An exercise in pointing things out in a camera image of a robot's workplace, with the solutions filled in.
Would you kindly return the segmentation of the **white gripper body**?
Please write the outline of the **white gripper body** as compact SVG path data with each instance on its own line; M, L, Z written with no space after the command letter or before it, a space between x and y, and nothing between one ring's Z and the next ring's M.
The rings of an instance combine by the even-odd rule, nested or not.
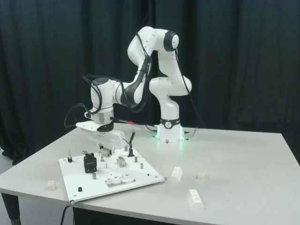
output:
M125 134L119 130L109 132L88 132L87 137L98 146L107 149L123 149L125 147Z

